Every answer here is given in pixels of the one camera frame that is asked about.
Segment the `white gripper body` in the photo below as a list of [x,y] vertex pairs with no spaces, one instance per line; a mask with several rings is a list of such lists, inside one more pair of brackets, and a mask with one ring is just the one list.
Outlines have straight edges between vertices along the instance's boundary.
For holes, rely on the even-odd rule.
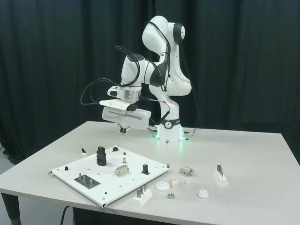
[[143,109],[135,111],[118,110],[105,107],[102,112],[102,118],[106,121],[117,124],[120,128],[135,128],[145,130],[149,125],[151,112]]

